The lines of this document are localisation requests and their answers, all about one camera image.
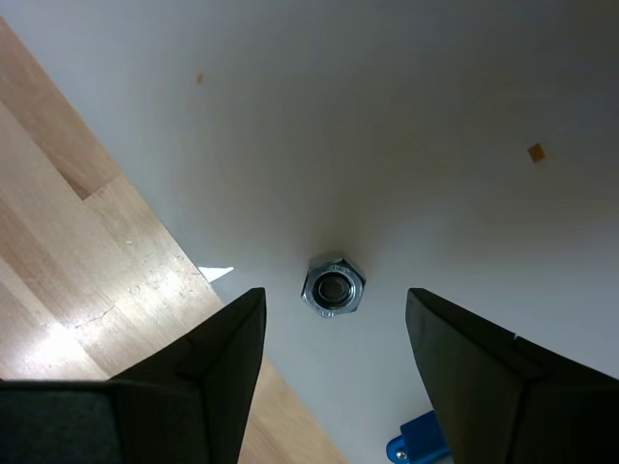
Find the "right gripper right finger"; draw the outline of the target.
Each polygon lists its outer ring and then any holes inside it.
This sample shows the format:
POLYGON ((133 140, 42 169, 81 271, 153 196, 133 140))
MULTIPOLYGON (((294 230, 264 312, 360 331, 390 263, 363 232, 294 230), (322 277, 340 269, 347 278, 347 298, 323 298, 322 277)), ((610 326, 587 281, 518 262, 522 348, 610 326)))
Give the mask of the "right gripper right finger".
POLYGON ((426 289, 406 327, 456 463, 617 462, 617 379, 426 289))

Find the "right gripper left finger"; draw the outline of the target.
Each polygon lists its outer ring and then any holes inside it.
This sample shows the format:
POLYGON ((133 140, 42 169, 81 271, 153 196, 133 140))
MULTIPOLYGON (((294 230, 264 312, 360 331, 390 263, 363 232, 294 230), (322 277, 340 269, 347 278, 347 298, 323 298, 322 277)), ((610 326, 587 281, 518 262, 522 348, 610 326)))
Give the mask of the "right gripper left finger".
POLYGON ((263 359, 252 288, 106 381, 4 381, 4 463, 235 463, 263 359))

